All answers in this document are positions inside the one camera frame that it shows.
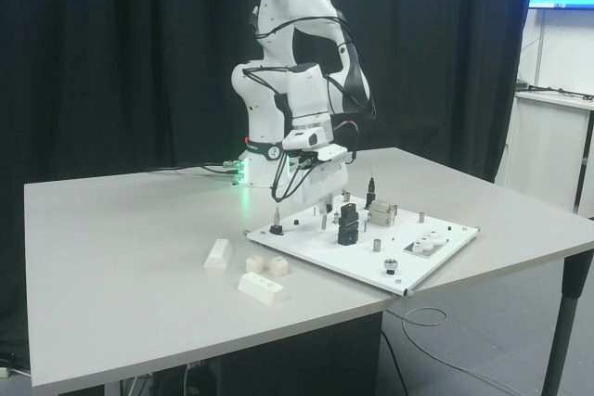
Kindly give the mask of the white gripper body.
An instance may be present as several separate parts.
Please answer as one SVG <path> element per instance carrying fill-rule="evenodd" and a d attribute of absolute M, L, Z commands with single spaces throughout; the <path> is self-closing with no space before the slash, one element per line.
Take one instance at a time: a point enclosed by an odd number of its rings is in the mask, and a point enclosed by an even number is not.
<path fill-rule="evenodd" d="M 299 178 L 300 185 L 291 196 L 291 202 L 303 208 L 317 206 L 324 208 L 348 182 L 347 166 L 344 162 L 326 162 L 316 166 L 309 174 Z"/>

